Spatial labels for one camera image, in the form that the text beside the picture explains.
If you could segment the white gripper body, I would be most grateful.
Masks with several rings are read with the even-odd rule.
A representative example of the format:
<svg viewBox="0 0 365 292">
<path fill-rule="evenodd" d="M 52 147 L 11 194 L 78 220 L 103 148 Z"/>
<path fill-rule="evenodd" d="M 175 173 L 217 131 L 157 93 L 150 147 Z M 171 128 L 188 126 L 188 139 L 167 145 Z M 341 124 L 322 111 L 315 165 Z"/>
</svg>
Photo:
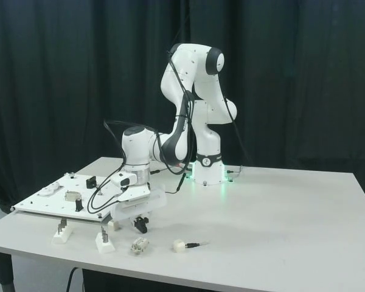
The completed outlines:
<svg viewBox="0 0 365 292">
<path fill-rule="evenodd" d="M 148 185 L 129 186 L 118 197 L 118 203 L 111 207 L 113 222 L 126 219 L 144 218 L 145 214 L 167 204 L 166 194 L 162 187 L 149 188 Z"/>
</svg>

